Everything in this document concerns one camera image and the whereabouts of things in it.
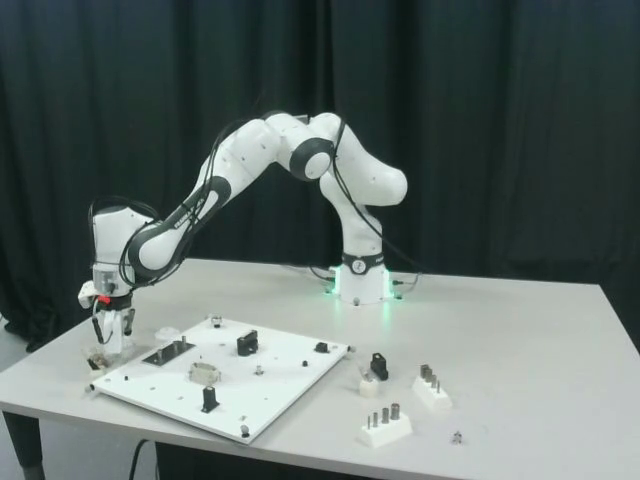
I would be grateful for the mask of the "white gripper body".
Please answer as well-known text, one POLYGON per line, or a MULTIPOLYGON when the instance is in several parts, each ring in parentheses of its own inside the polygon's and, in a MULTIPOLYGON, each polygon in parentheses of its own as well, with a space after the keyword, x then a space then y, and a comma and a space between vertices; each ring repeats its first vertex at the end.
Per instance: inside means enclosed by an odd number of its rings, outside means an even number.
POLYGON ((104 353, 122 353, 131 345, 135 309, 103 310, 96 314, 100 335, 98 342, 104 353))

